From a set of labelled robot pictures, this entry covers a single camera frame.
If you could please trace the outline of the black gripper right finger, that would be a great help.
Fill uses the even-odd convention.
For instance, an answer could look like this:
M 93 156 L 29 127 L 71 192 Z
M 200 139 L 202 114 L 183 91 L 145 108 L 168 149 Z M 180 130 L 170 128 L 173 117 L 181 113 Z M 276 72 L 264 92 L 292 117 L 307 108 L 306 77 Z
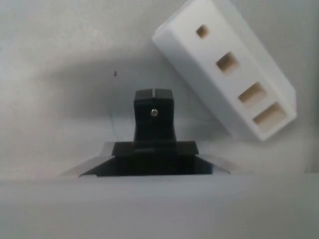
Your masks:
M 233 163 L 212 154 L 200 154 L 194 158 L 194 173 L 202 175 L 230 175 Z

